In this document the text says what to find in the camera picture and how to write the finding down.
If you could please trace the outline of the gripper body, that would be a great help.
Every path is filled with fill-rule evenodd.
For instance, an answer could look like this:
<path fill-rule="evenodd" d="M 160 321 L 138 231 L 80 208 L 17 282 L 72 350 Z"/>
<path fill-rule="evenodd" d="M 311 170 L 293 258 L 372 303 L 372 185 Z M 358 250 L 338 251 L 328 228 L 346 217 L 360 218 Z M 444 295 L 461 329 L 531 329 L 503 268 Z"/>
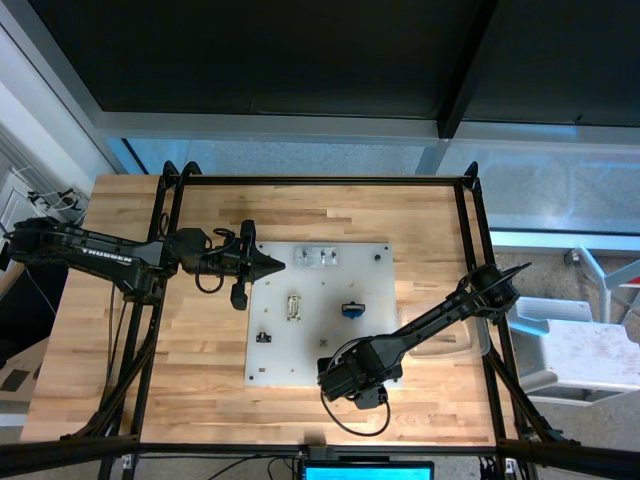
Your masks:
<path fill-rule="evenodd" d="M 400 355 L 383 349 L 384 341 L 361 341 L 344 355 L 344 366 L 350 374 L 347 396 L 359 410 L 374 409 L 388 402 L 385 382 L 402 376 Z"/>
<path fill-rule="evenodd" d="M 247 308 L 248 297 L 245 293 L 245 284 L 250 280 L 255 237 L 255 222 L 244 220 L 240 233 L 233 240 L 224 242 L 220 260 L 221 278 L 235 280 L 230 293 L 230 301 L 235 310 Z"/>

